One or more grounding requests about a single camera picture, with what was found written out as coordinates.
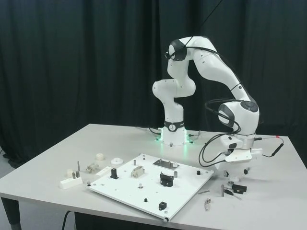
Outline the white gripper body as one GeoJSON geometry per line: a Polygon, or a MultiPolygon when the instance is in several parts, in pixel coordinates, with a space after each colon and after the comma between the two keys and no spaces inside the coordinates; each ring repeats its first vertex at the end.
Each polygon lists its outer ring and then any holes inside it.
{"type": "Polygon", "coordinates": [[[224,177],[224,171],[228,172],[228,177],[242,177],[243,171],[252,164],[252,160],[221,162],[216,165],[217,171],[224,177]]]}

